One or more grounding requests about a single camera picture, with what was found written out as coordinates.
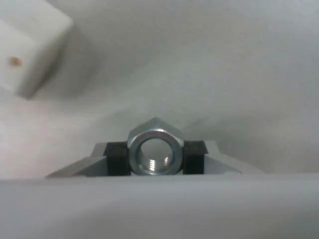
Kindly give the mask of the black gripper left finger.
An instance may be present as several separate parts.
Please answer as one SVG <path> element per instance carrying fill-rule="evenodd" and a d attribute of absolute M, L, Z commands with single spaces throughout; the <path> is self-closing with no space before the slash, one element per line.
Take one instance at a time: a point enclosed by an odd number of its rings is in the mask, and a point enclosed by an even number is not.
<path fill-rule="evenodd" d="M 130 165 L 127 143 L 121 141 L 97 143 L 90 156 L 58 169 L 47 176 L 106 177 L 129 175 Z"/>

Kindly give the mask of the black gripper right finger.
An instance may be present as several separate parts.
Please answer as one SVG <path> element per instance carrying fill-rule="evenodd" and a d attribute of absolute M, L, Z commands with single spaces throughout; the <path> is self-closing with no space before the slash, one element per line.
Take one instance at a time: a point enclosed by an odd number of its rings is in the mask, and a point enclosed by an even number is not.
<path fill-rule="evenodd" d="M 242 174 L 241 171 L 208 156 L 203 140 L 185 141 L 183 147 L 183 174 Z"/>

